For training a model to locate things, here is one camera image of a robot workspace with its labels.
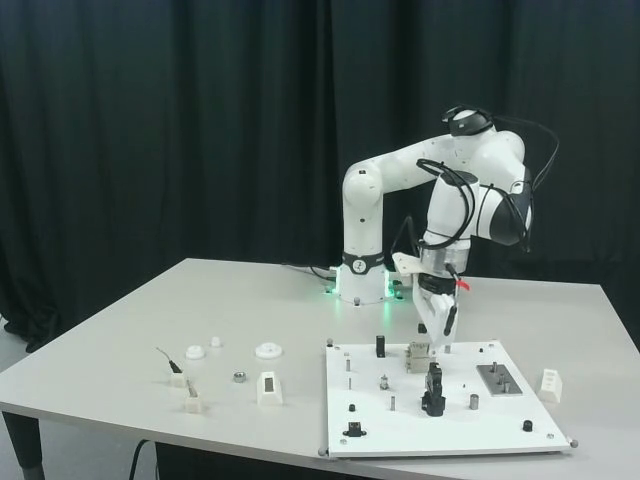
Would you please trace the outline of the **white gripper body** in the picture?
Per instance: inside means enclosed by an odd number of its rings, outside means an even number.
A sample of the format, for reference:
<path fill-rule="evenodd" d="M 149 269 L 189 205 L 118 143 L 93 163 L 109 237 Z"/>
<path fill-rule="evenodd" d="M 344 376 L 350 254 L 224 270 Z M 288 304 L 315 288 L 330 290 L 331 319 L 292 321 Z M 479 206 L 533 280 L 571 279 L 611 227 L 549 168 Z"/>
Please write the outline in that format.
<path fill-rule="evenodd" d="M 415 285 L 412 299 L 430 345 L 443 347 L 452 343 L 457 330 L 456 294 L 435 294 Z"/>

